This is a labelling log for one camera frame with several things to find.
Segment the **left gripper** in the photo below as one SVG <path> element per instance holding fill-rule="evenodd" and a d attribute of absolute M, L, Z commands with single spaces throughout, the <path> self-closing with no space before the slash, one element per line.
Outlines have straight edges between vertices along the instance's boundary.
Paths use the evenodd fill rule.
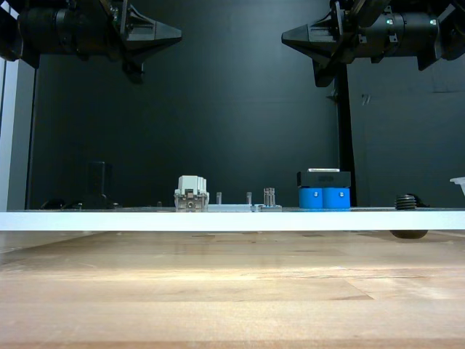
<path fill-rule="evenodd" d="M 99 1 L 99 5 L 122 71 L 133 84 L 143 82 L 146 59 L 182 40 L 180 29 L 142 15 L 130 1 Z"/>

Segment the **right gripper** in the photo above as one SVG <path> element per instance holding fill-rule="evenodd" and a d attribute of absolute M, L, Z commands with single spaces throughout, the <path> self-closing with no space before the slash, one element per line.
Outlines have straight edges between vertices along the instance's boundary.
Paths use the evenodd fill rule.
<path fill-rule="evenodd" d="M 324 18 L 282 33 L 283 44 L 313 59 L 317 87 L 327 87 L 337 75 L 366 4 L 367 1 L 329 1 Z"/>

